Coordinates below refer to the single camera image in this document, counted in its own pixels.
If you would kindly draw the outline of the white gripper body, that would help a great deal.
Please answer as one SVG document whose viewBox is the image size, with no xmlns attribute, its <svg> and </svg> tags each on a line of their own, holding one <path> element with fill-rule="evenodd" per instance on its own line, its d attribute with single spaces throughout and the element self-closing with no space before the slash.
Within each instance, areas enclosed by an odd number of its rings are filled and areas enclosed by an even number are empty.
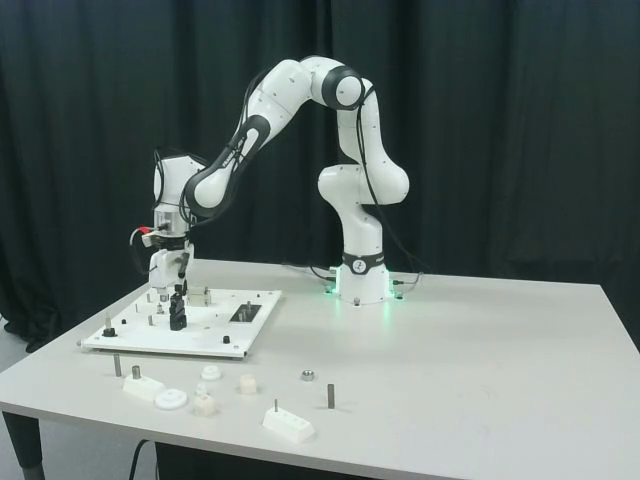
<svg viewBox="0 0 640 480">
<path fill-rule="evenodd" d="M 176 284 L 183 284 L 191 268 L 194 258 L 194 246 L 185 249 L 161 249 L 150 259 L 149 285 L 166 285 L 173 289 Z"/>
</svg>

